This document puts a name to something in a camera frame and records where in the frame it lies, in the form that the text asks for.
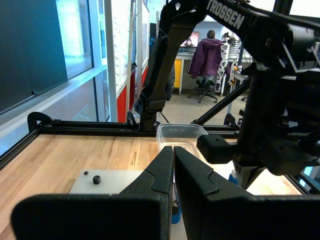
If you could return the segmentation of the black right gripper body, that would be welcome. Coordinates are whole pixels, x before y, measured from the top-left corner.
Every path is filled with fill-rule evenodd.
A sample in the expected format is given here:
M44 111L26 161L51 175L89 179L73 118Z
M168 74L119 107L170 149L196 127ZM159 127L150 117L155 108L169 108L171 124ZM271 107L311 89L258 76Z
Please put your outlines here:
M313 166L320 156L316 143L319 126L303 121L286 125L284 115L293 81L260 75L252 78L237 143L231 145L220 135L199 137L197 148L211 164L234 162L240 172L267 168L274 175L298 175Z

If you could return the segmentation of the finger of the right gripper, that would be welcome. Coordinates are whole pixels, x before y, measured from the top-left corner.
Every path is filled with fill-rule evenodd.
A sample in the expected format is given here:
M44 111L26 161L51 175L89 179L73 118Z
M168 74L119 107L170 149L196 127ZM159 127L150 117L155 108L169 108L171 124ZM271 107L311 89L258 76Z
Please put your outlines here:
M265 167L255 167L248 172L248 179L246 184L246 189L248 189L256 178L265 170Z
M238 185L241 188L248 188L250 185L250 177L251 177L251 170L250 166L245 166L240 163L234 164L234 170L236 173L236 180Z

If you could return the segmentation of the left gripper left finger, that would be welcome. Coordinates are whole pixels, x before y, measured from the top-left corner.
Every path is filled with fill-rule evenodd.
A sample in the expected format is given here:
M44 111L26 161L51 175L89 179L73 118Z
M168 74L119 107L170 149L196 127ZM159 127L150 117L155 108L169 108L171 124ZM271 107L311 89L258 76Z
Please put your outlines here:
M18 240L168 240L174 153L163 148L119 194L38 194L11 213Z

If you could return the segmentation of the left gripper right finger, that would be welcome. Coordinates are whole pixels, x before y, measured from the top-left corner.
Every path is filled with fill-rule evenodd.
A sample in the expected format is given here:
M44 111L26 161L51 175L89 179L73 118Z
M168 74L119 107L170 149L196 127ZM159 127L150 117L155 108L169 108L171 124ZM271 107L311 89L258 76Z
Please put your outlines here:
M190 240L317 240L317 195L252 195L180 146L175 184Z

